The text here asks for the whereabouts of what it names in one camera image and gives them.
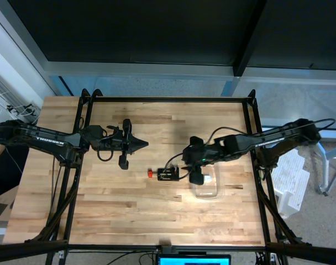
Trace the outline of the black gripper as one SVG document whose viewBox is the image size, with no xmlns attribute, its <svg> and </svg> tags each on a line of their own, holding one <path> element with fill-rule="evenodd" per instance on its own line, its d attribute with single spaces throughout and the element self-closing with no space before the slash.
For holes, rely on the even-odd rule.
<svg viewBox="0 0 336 265">
<path fill-rule="evenodd" d="M 111 138 L 109 139 L 110 143 L 110 151 L 112 153 L 114 152 L 121 152 L 121 155 L 119 156 L 119 167 L 121 169 L 128 169 L 129 162 L 127 160 L 127 154 L 129 153 L 129 144 L 132 143 L 130 152 L 134 153 L 140 149 L 143 149 L 147 146 L 149 146 L 147 141 L 141 140 L 139 138 L 136 138 L 132 132 L 132 124 L 130 119 L 124 119 L 122 124 L 122 130 L 119 129 L 119 127 L 116 127 L 113 130 L 113 134 L 111 135 Z"/>
<path fill-rule="evenodd" d="M 189 182 L 192 184 L 203 184 L 204 176 L 201 164 L 204 156 L 204 141 L 196 136 L 190 137 L 189 145 L 183 150 L 183 170 L 189 171 Z"/>
</svg>

